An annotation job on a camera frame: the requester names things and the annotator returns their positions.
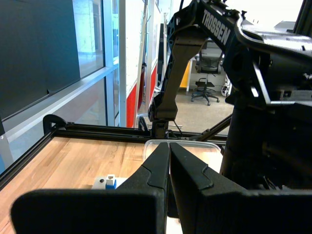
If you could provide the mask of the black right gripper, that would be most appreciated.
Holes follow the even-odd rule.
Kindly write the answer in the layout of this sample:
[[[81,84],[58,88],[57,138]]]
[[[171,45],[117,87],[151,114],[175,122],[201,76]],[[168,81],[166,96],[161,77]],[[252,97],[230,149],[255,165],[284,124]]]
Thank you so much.
[[[311,189],[312,65],[235,48],[224,67],[234,109],[222,174],[247,189]]]

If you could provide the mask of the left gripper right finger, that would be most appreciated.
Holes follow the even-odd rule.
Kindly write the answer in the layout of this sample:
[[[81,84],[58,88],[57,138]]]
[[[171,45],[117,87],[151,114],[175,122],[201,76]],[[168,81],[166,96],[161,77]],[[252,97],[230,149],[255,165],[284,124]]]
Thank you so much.
[[[309,234],[312,193],[247,190],[177,143],[170,176],[185,234]]]

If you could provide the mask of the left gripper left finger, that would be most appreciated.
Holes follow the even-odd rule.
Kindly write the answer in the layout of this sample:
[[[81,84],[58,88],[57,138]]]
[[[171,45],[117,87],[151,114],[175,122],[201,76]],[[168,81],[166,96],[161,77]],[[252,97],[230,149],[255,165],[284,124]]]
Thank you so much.
[[[11,208],[18,234],[163,234],[170,150],[159,144],[114,190],[27,192]]]

